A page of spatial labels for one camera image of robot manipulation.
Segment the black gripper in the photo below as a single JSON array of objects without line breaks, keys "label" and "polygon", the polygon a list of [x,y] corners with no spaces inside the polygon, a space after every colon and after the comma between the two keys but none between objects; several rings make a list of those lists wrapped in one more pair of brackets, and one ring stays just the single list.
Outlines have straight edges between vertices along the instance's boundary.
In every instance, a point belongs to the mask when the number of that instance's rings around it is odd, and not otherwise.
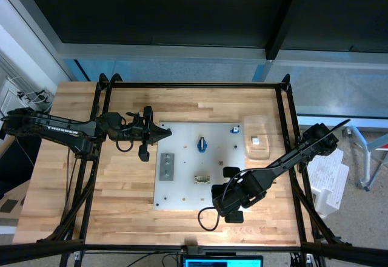
[{"label": "black gripper", "polygon": [[247,189],[242,183],[247,181],[244,175],[250,174],[251,169],[240,170],[238,167],[224,167],[223,176],[229,178],[223,193],[224,220],[226,223],[243,223],[244,214],[241,208],[249,202]]},{"label": "black gripper", "polygon": [[138,156],[141,161],[148,162],[150,154],[147,150],[148,144],[155,144],[158,141],[170,137],[172,135],[169,128],[164,126],[159,127],[153,122],[153,110],[150,106],[145,106],[143,110],[143,116],[139,113],[126,112],[126,115],[132,117],[132,122],[123,126],[120,131],[120,141],[130,141],[130,147],[128,149],[119,148],[120,152],[129,152],[132,150],[134,142],[140,141],[142,145],[139,147]]}]

